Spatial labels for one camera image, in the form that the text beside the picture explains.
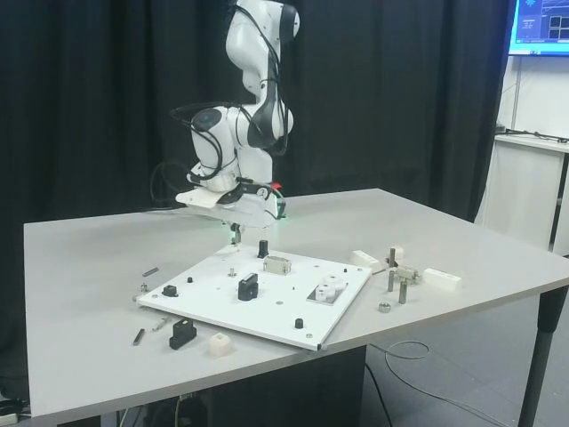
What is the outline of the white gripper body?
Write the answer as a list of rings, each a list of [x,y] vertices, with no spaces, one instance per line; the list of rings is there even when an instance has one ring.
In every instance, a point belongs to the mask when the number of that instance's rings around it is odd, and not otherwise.
[[[243,195],[231,205],[216,205],[207,215],[241,228],[265,229],[279,221],[285,213],[285,200],[270,195],[267,200],[254,195]]]

